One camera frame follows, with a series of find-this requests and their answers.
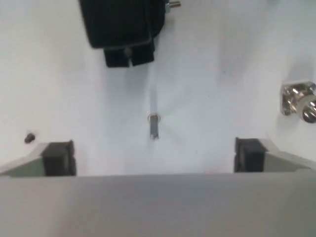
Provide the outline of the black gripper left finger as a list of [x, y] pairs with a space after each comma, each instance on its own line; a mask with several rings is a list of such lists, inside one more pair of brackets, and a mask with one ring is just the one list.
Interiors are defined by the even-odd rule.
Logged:
[[38, 144], [27, 156], [0, 167], [8, 177], [76, 176], [75, 146], [72, 140]]

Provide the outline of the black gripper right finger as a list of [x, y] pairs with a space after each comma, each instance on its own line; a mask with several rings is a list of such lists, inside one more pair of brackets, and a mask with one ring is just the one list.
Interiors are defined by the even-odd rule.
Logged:
[[316, 170], [314, 161], [280, 150], [271, 140], [236, 138], [234, 172], [296, 172]]

